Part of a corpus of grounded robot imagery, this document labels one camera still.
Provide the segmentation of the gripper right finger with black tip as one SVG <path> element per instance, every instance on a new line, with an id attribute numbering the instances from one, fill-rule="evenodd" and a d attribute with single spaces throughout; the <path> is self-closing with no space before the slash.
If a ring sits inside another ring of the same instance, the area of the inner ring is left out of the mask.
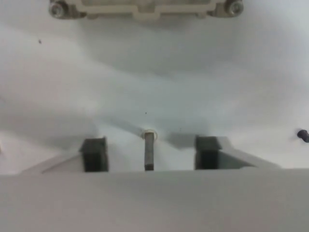
<path id="1" fill-rule="evenodd" d="M 227 137 L 197 135 L 195 170 L 244 168 L 279 169 L 280 166 L 235 148 Z"/>

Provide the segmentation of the gripper left finger with black tip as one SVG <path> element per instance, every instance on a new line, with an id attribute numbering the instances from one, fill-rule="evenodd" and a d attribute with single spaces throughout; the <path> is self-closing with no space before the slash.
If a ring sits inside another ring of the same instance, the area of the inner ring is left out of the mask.
<path id="1" fill-rule="evenodd" d="M 47 161 L 43 173 L 98 173 L 109 171 L 106 137 L 87 138 L 80 146 Z"/>

